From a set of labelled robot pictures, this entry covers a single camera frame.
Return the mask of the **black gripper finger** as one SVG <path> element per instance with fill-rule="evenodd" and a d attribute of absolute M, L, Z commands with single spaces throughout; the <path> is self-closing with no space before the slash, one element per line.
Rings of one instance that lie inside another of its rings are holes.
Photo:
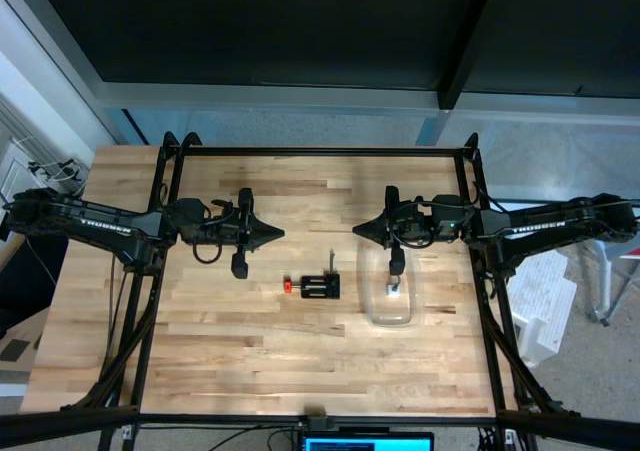
<path fill-rule="evenodd" d="M 271 243 L 275 240 L 281 239 L 285 236 L 284 231 L 269 231 L 269 232 L 252 232 L 249 236 L 248 249 L 250 252 L 254 252 L 260 247 Z"/>
<path fill-rule="evenodd" d="M 387 249 L 387 232 L 379 231 L 379 230 L 362 230 L 362 229 L 353 229 L 352 232 L 365 240 L 368 240 L 376 245 L 380 246 L 382 249 Z"/>
<path fill-rule="evenodd" d="M 384 209 L 376 218 L 358 224 L 353 231 L 385 231 L 387 229 L 387 210 Z"/>
<path fill-rule="evenodd" d="M 249 227 L 252 233 L 283 233 L 284 230 L 266 224 L 256 217 L 255 214 L 249 216 Z"/>

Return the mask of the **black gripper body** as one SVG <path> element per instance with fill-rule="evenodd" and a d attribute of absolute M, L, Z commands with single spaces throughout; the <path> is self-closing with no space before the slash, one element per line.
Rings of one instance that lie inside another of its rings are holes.
<path fill-rule="evenodd" d="M 400 277 L 405 270 L 405 253 L 401 245 L 394 237 L 394 213 L 400 204 L 399 190 L 395 186 L 387 186 L 385 189 L 385 229 L 386 247 L 390 250 L 389 274 L 393 277 Z"/>
<path fill-rule="evenodd" d="M 236 251 L 231 259 L 231 271 L 236 279 L 248 277 L 246 251 L 250 241 L 250 215 L 253 210 L 253 194 L 250 188 L 242 188 L 238 195 Z"/>

